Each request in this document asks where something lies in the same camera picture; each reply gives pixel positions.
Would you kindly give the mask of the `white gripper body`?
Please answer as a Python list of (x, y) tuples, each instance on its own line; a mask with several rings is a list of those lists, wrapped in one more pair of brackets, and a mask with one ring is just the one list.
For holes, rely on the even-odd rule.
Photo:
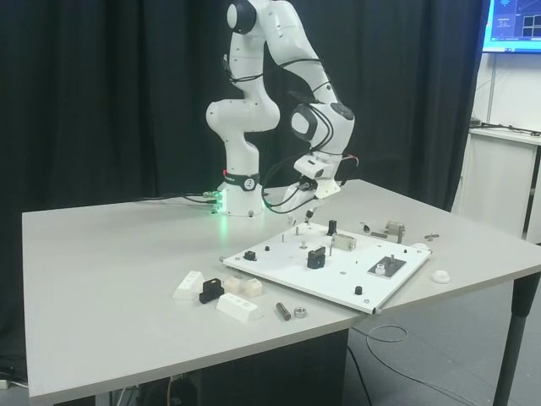
[(301, 217), (306, 217), (308, 211), (315, 212), (318, 208), (316, 190), (317, 183), (314, 180), (300, 180), (291, 184), (284, 194), (285, 203), (281, 206), (281, 212)]

